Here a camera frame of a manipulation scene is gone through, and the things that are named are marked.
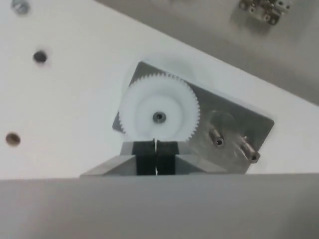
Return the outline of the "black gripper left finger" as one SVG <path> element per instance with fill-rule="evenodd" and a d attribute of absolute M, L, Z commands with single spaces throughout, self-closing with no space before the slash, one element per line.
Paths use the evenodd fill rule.
<path fill-rule="evenodd" d="M 119 155 L 82 173 L 81 177 L 146 176 L 156 174 L 156 143 L 126 141 Z"/>

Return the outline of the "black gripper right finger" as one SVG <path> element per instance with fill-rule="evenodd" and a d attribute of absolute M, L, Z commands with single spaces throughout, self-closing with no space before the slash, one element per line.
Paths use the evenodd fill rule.
<path fill-rule="evenodd" d="M 156 142 L 157 175 L 190 175 L 206 174 L 208 166 L 199 162 L 186 142 L 160 141 Z"/>

